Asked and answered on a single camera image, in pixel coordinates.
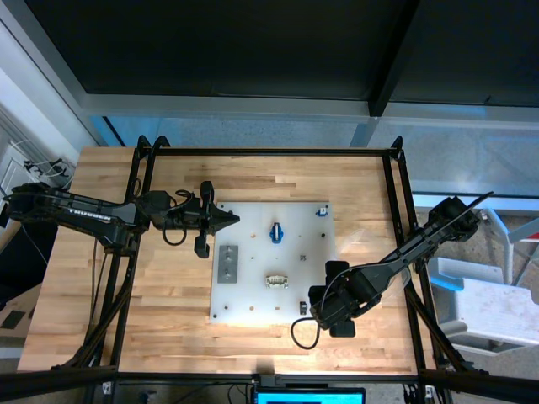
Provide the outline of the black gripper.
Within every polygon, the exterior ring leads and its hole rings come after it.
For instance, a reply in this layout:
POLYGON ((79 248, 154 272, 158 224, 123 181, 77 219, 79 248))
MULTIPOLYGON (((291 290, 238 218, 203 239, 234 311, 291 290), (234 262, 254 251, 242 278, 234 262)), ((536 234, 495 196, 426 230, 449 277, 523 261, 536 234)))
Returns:
POLYGON ((332 338, 353 338, 355 324, 351 319, 351 311, 355 299, 347 289, 347 269, 350 265, 345 261, 329 261, 326 263, 326 285, 314 285, 309 288, 311 316, 321 329, 328 329, 332 338))
MULTIPOLYGON (((181 223, 184 233, 198 231, 195 238, 194 251, 198 258, 210 256, 210 246, 207 236, 211 233, 211 208, 214 205, 215 191, 211 181, 204 181, 200 185, 200 196, 191 194, 183 203, 181 211, 181 223)), ((229 226, 237 224, 240 219, 236 211, 227 204, 216 205, 216 217, 219 219, 233 219, 220 221, 216 224, 216 231, 221 231, 229 226)))

